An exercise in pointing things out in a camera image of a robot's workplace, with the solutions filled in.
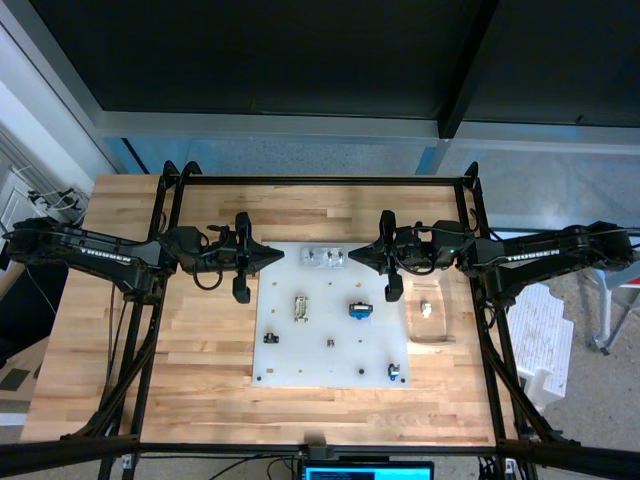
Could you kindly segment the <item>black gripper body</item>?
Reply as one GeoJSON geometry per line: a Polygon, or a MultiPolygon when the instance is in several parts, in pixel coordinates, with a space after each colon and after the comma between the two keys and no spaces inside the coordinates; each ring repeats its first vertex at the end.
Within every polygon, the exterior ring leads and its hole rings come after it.
{"type": "Polygon", "coordinates": [[[420,233],[428,233],[430,228],[421,222],[398,228],[395,214],[384,210],[379,230],[383,239],[384,274],[388,278],[385,300],[397,302],[404,293],[400,270],[416,276],[427,276],[433,272],[433,248],[430,242],[421,240],[419,236],[420,233]]]}
{"type": "Polygon", "coordinates": [[[232,295],[240,304],[248,304],[251,291],[247,285],[249,269],[249,235],[251,222],[246,212],[236,215],[235,229],[228,227],[220,234],[218,253],[216,254],[216,270],[223,274],[227,271],[235,271],[236,277],[232,283],[232,295]]]}

